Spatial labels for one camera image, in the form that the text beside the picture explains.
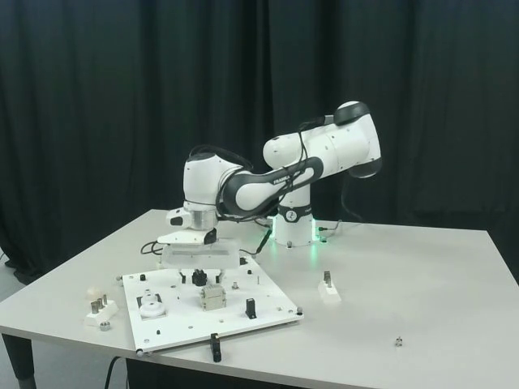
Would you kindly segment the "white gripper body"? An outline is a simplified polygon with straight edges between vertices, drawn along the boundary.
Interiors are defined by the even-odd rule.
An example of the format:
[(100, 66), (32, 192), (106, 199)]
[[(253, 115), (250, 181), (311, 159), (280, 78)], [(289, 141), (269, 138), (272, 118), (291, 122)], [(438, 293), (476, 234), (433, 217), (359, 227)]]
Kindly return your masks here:
[(210, 245), (167, 245), (161, 264), (174, 269), (231, 269), (240, 266), (238, 244), (218, 241)]

